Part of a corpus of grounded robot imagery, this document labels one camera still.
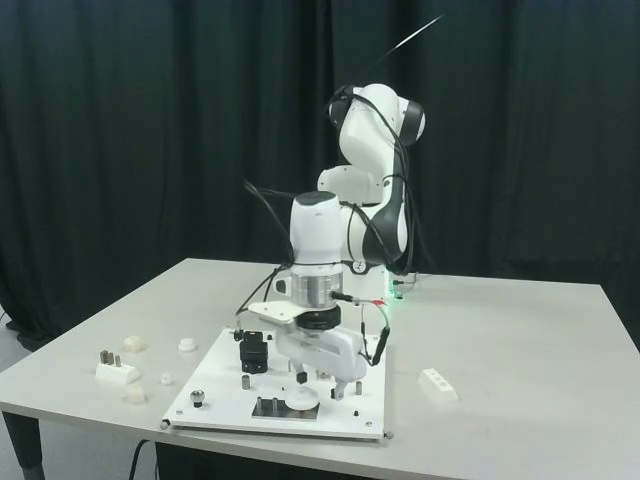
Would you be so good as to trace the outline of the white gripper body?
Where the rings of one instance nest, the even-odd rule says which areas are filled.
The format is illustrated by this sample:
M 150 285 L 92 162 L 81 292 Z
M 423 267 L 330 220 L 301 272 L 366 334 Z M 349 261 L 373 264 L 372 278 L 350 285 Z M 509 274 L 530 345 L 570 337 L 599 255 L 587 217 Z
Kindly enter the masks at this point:
M 346 383 L 361 380 L 367 373 L 367 362 L 361 356 L 363 339 L 348 329 L 336 327 L 315 334 L 279 329 L 275 333 L 275 346 L 297 372 L 309 366 Z

